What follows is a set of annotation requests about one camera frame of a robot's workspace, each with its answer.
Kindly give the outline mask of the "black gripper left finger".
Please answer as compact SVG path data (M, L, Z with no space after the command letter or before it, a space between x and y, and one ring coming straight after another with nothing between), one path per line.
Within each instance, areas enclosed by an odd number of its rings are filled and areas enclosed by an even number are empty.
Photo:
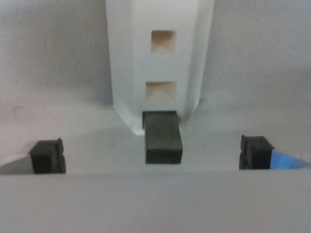
M63 140L39 140L27 155L0 166L1 174L65 174Z

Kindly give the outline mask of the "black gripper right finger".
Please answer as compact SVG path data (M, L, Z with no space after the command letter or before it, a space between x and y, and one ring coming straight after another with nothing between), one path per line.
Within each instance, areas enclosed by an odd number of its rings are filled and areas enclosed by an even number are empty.
M240 170L288 170L310 167L310 162L275 150L264 136L241 136Z

